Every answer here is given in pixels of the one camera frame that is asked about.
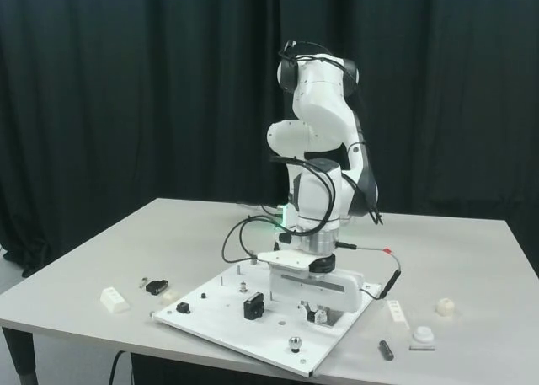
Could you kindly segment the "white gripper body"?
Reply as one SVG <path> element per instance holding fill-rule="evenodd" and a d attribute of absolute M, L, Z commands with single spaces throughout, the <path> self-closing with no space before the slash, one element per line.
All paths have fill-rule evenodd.
<path fill-rule="evenodd" d="M 362 306 L 360 289 L 364 275 L 351 270 L 336 269 L 323 274 L 271 267 L 269 283 L 277 299 L 308 303 L 312 308 L 355 313 Z"/>

